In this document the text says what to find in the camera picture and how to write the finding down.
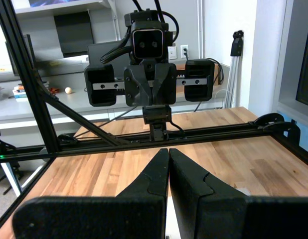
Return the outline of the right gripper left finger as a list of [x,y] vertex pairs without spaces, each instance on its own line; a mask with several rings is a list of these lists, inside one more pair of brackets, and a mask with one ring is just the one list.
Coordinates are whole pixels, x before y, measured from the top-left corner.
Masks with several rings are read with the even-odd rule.
[[116,197],[37,197],[12,218],[17,239],[163,239],[169,151],[160,149]]

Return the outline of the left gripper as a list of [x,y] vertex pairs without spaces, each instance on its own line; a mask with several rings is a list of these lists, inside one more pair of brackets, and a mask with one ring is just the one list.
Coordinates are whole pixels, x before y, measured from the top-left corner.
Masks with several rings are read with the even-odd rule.
[[212,98],[214,63],[210,60],[188,60],[183,70],[173,63],[143,60],[139,65],[125,67],[123,77],[116,80],[111,64],[88,66],[85,71],[89,103],[94,107],[116,104],[123,95],[130,107],[172,105],[176,89],[183,86],[188,102],[203,102]]

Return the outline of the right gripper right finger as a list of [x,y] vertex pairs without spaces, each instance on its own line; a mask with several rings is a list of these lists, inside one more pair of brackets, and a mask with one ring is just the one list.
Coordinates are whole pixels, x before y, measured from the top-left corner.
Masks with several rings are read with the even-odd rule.
[[308,197],[248,196],[179,150],[169,153],[183,239],[308,239]]

